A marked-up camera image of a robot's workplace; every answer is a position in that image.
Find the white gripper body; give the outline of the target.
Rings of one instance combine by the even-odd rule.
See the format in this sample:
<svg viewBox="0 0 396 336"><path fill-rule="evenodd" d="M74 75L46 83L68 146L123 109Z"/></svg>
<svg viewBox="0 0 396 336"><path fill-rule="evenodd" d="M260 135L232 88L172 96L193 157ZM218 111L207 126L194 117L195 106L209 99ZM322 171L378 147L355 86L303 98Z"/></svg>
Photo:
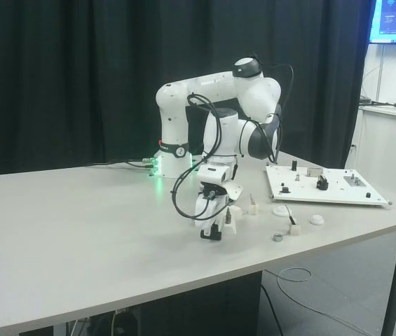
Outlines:
<svg viewBox="0 0 396 336"><path fill-rule="evenodd" d="M215 222L216 213L224 206L224 197L215 196L206 199L204 195L199 195L195 206L195 226L200 230L209 230Z"/></svg>

